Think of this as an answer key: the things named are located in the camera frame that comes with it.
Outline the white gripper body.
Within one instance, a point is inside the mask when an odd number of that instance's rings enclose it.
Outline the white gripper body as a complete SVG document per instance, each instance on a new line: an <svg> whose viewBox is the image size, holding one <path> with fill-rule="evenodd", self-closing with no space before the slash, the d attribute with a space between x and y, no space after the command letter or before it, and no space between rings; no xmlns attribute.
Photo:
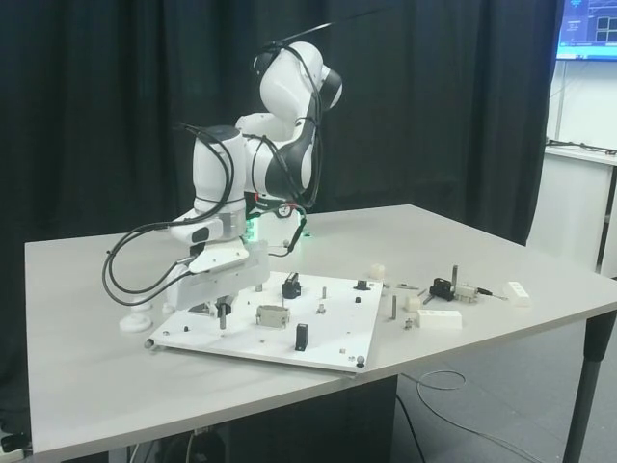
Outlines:
<svg viewBox="0 0 617 463"><path fill-rule="evenodd" d="M268 244L266 241L245 244L241 239L207 243L168 280L186 271L187 277L167 288L167 303L175 311L213 303L222 297L236 297L247 287L265 283L269 279Z"/></svg>

